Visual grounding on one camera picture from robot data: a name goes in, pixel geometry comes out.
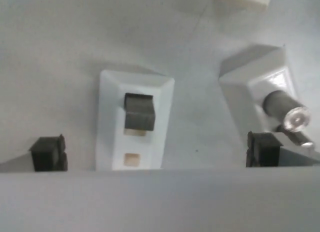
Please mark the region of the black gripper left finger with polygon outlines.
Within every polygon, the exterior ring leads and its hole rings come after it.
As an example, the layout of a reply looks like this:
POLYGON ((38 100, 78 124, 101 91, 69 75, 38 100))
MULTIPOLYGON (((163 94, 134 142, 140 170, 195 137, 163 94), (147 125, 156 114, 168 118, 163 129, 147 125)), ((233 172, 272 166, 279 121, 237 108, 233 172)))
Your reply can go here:
POLYGON ((68 157, 66 140, 59 136, 42 136, 27 154, 0 164, 2 173, 66 172, 68 157))

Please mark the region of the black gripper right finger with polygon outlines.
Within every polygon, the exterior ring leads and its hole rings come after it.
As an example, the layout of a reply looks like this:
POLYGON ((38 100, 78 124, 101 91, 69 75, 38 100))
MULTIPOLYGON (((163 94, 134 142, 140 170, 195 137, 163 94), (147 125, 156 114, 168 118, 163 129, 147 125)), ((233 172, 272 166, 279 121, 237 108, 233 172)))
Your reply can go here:
POLYGON ((311 167, 320 165, 320 153, 303 133, 250 131, 246 167, 311 167))

